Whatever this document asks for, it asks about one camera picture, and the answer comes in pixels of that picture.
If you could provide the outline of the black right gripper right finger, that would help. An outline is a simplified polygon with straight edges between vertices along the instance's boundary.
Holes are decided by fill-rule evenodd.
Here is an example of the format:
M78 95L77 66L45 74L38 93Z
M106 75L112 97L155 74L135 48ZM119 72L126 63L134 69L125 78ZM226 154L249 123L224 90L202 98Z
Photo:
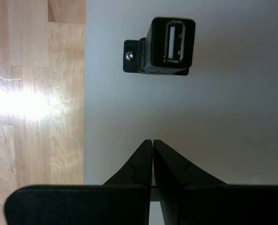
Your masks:
M160 140L154 176L167 225L278 225L278 185L227 184Z

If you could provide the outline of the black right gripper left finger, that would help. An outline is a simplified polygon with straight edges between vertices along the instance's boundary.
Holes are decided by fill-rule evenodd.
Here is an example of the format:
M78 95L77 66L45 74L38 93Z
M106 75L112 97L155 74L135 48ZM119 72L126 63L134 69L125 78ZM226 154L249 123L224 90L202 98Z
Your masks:
M4 205L9 225L146 225L152 141L145 140L103 185L32 185Z

